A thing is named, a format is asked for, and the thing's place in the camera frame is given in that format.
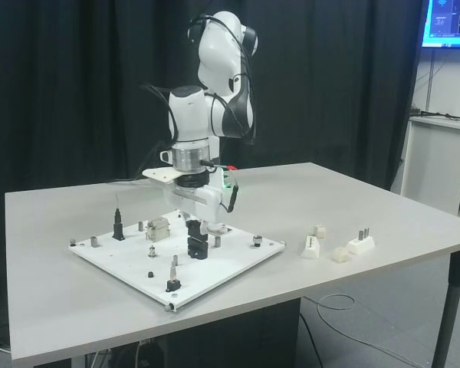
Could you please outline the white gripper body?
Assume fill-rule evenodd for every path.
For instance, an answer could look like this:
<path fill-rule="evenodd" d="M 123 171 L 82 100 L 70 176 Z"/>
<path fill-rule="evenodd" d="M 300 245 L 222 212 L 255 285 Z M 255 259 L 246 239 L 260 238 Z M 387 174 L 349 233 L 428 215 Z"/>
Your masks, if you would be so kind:
<path fill-rule="evenodd" d="M 208 185 L 195 189 L 172 186 L 163 191 L 167 203 L 179 211 L 194 216 L 201 222 L 220 222 L 223 210 L 221 189 Z"/>

